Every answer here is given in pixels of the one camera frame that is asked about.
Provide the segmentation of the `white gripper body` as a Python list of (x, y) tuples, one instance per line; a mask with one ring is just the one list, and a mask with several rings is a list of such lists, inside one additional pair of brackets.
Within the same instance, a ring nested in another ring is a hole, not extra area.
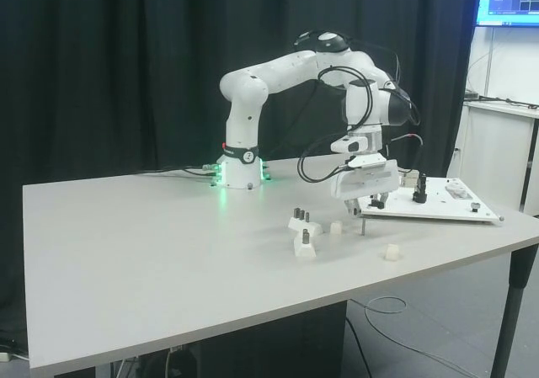
[(396, 160), (389, 160), (380, 166), (339, 173), (331, 183), (330, 191), (333, 198), (346, 201), (390, 193), (398, 187), (398, 164)]

